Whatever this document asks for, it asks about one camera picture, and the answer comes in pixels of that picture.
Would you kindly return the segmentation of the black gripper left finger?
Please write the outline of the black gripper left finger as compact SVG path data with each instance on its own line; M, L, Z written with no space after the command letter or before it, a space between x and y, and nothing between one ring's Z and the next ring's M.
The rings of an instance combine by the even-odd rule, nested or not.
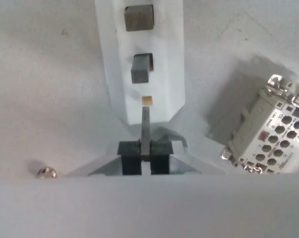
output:
M105 155L66 174L67 177L141 175L141 142L121 141L109 145Z

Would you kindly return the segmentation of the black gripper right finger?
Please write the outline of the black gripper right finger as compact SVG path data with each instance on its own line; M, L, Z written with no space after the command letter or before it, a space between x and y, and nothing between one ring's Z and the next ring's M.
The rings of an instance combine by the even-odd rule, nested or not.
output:
M152 141L150 149L151 175L201 174L188 163L174 157L171 141Z

